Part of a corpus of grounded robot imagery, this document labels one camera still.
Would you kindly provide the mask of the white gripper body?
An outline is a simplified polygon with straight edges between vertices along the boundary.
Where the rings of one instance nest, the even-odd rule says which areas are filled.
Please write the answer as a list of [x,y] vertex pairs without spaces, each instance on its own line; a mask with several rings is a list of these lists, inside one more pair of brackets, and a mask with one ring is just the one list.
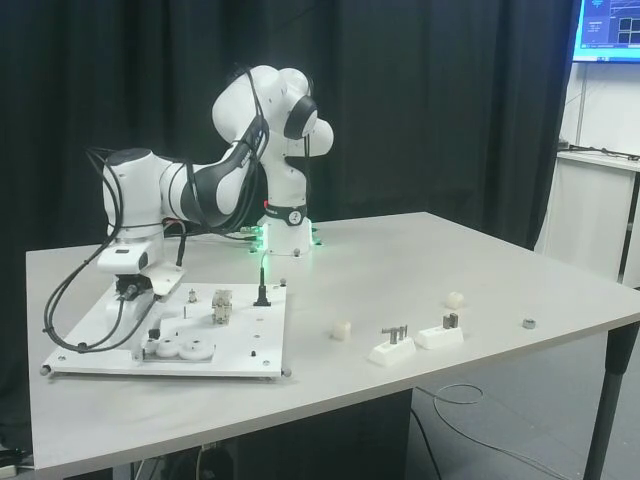
[[135,301],[132,313],[132,325],[127,329],[128,340],[124,348],[129,351],[133,361],[143,359],[143,350],[149,340],[149,330],[156,329],[164,311],[166,298],[152,292],[146,292]]

